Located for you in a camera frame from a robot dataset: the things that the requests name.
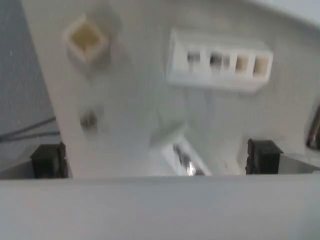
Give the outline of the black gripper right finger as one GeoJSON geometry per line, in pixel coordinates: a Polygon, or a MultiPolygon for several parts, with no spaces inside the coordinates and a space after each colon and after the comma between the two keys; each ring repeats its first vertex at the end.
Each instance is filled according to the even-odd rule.
{"type": "Polygon", "coordinates": [[[300,153],[284,153],[272,140],[247,141],[247,175],[294,175],[320,171],[320,160],[300,153]]]}

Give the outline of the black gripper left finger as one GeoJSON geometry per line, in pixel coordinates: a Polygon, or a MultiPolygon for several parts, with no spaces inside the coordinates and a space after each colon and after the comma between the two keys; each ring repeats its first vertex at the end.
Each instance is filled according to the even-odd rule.
{"type": "Polygon", "coordinates": [[[63,142],[27,147],[16,159],[0,159],[1,179],[67,179],[68,159],[63,142]]]}

